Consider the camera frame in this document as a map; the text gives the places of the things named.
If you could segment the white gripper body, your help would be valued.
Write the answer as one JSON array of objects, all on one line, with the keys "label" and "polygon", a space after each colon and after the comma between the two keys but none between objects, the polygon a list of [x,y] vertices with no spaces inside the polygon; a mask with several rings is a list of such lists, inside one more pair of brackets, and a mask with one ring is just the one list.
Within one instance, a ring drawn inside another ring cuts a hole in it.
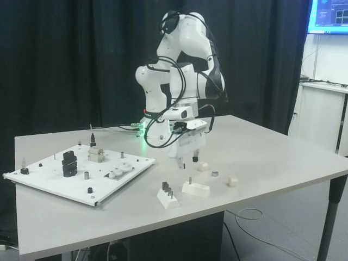
[{"label": "white gripper body", "polygon": [[205,128],[190,130],[169,146],[167,155],[173,159],[184,157],[187,154],[193,156],[193,151],[200,150],[205,144]]}]

